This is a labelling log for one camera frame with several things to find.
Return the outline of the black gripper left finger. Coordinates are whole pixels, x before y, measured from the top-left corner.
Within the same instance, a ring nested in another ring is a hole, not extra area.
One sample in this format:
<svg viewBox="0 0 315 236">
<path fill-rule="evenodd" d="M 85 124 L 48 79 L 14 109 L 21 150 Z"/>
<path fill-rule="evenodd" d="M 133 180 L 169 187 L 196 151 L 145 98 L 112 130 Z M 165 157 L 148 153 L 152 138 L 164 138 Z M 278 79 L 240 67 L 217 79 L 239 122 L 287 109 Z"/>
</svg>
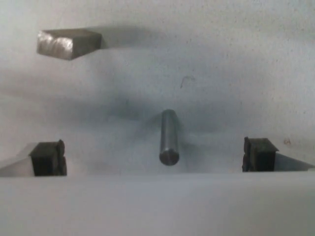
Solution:
<svg viewBox="0 0 315 236">
<path fill-rule="evenodd" d="M 1 177 L 66 176 L 63 140 L 27 144 L 15 157 L 0 162 Z"/>
</svg>

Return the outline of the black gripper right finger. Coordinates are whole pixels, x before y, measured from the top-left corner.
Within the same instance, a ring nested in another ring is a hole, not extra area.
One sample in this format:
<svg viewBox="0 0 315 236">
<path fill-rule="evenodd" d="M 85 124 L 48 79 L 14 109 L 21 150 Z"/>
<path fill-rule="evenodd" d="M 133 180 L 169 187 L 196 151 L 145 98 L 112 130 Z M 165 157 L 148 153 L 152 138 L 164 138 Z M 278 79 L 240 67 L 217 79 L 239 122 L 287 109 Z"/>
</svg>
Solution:
<svg viewBox="0 0 315 236">
<path fill-rule="evenodd" d="M 279 154 L 279 149 L 267 138 L 244 138 L 243 172 L 314 171 L 315 166 Z"/>
</svg>

